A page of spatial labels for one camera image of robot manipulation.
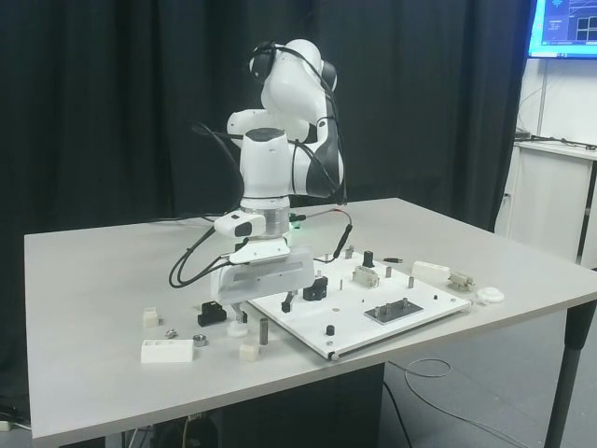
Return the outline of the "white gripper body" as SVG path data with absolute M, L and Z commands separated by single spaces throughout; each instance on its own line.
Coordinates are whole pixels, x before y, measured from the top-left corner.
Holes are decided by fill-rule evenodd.
M 211 299 L 232 305 L 309 287 L 313 257 L 306 247 L 292 247 L 280 259 L 227 266 L 211 273 Z

